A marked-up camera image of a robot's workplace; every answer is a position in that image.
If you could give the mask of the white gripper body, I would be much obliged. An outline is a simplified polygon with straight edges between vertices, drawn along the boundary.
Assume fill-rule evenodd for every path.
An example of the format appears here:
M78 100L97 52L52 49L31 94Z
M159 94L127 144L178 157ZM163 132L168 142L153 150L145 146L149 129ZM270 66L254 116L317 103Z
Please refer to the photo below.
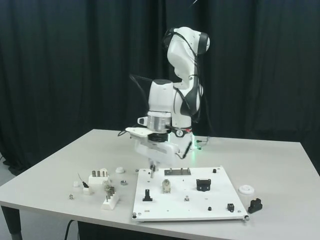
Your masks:
M176 161L176 154L180 152L180 148L174 143L155 142L147 138L136 139L134 148L137 153L155 163L173 163Z

